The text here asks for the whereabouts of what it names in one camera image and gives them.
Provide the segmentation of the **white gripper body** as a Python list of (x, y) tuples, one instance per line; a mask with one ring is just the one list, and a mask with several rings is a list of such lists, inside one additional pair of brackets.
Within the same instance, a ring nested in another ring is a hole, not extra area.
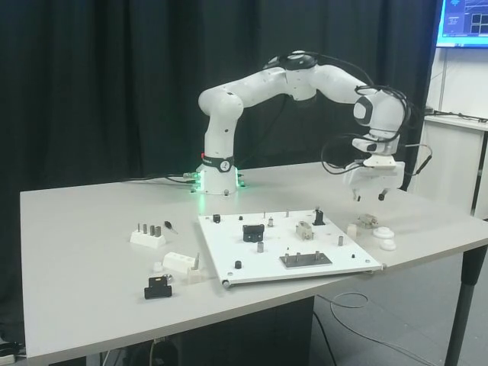
[(353, 191), (376, 191), (398, 189), (403, 185), (405, 162), (396, 162), (393, 168), (358, 167), (346, 172), (343, 182)]

